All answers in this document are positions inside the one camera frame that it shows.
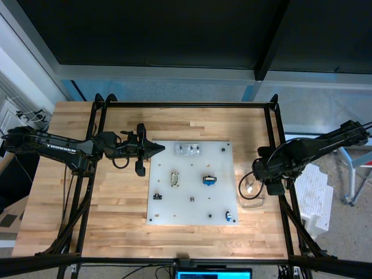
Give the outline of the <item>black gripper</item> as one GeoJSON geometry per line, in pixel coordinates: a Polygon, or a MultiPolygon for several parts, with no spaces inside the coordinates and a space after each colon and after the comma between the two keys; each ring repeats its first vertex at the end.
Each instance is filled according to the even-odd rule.
{"type": "Polygon", "coordinates": [[[271,157],[274,149],[269,146],[261,146],[257,152],[259,158],[252,163],[255,179],[263,182],[268,195],[284,195],[285,189],[281,177],[284,173],[286,159],[278,154],[271,157]]]}
{"type": "Polygon", "coordinates": [[[121,131],[120,133],[127,136],[122,146],[127,161],[129,162],[130,158],[136,157],[135,172],[138,176],[145,176],[144,157],[146,160],[150,159],[156,154],[163,152],[165,146],[145,139],[146,129],[144,123],[137,125],[136,134],[132,131],[121,131]]]}

